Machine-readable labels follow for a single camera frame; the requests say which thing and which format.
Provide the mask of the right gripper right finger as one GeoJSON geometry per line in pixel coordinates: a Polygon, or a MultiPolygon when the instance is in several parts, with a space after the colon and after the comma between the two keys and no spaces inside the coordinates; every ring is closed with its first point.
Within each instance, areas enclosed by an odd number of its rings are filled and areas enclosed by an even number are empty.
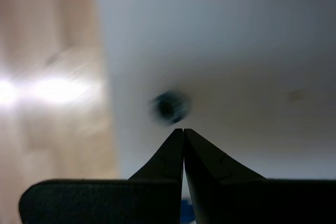
{"type": "Polygon", "coordinates": [[[335,181],[265,178],[194,130],[184,135],[197,223],[335,223],[335,181]]]}

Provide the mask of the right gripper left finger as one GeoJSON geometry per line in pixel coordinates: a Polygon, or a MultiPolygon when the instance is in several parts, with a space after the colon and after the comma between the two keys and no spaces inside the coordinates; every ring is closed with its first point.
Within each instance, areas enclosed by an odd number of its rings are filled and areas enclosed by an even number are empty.
{"type": "Polygon", "coordinates": [[[183,130],[126,180],[52,179],[19,200],[22,223],[179,223],[183,130]]]}

